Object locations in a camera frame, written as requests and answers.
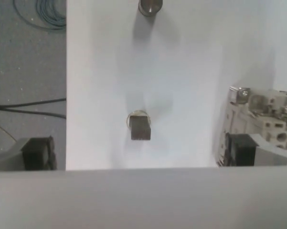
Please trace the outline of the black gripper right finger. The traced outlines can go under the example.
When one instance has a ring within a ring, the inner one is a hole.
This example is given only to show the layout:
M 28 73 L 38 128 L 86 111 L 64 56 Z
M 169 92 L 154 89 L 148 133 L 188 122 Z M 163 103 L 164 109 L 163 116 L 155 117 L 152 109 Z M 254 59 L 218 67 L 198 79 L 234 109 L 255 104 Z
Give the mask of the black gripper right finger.
M 224 146 L 224 167 L 287 166 L 287 150 L 259 134 L 226 133 Z

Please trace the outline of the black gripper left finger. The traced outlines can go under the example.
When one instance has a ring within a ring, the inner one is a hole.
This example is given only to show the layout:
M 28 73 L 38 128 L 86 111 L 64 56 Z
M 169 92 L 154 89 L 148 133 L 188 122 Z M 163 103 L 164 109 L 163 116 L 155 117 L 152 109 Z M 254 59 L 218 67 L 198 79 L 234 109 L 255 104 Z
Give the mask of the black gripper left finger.
M 54 138 L 21 138 L 7 151 L 0 153 L 0 171 L 56 170 Z

